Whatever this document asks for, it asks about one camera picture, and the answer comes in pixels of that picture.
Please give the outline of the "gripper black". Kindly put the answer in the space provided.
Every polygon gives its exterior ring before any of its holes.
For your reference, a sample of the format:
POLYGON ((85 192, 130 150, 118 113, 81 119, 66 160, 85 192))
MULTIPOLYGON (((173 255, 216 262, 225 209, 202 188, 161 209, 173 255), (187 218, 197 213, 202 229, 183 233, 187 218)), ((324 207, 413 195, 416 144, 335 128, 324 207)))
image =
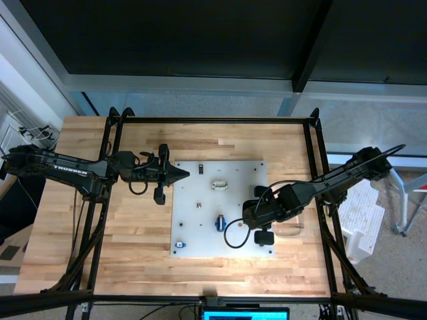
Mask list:
POLYGON ((133 194, 143 195, 148 189, 148 183, 156 183, 157 187, 154 189, 153 199, 157 205, 164 205, 163 188, 189 177, 190 174, 169 162, 167 144, 159 146, 157 157, 153 153, 145 153, 145 155, 147 155, 147 162, 133 169, 133 182, 144 182, 145 187, 143 191, 133 191, 133 194))
POLYGON ((254 243, 260 247, 274 244, 274 233, 270 231, 272 223, 275 221, 276 209, 272 201, 275 199, 271 188, 257 186, 254 195, 258 198, 256 211, 256 230, 254 232, 254 243))

